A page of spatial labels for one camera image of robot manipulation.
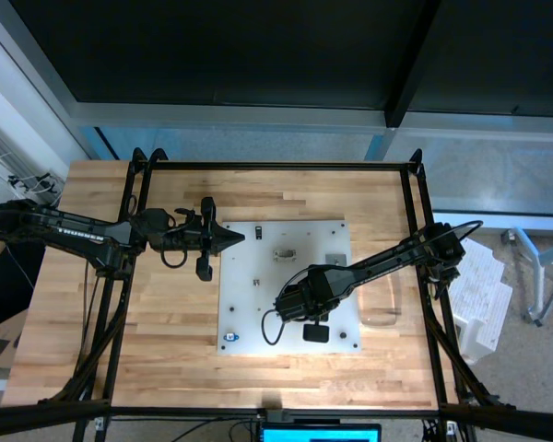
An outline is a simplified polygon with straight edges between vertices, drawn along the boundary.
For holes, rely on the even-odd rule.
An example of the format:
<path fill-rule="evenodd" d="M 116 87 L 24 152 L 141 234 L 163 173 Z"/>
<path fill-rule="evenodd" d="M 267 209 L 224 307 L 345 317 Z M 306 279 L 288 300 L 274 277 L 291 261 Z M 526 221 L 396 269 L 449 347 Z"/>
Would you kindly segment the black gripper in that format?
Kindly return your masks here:
<path fill-rule="evenodd" d="M 302 339 L 309 343 L 328 343 L 330 338 L 328 321 L 328 314 L 306 319 L 303 324 Z"/>
<path fill-rule="evenodd" d="M 199 251 L 195 273 L 201 281 L 210 282 L 213 276 L 210 254 L 220 254 L 223 250 L 243 242 L 244 235 L 225 228 L 215 221 L 216 206 L 210 196 L 202 199 L 199 215 L 195 210 L 186 208 L 176 208 L 174 212 L 183 215 L 184 221 L 168 231 L 168 250 L 181 251 L 182 261 L 178 264 L 168 263 L 168 267 L 171 269 L 183 267 L 186 264 L 188 252 Z"/>

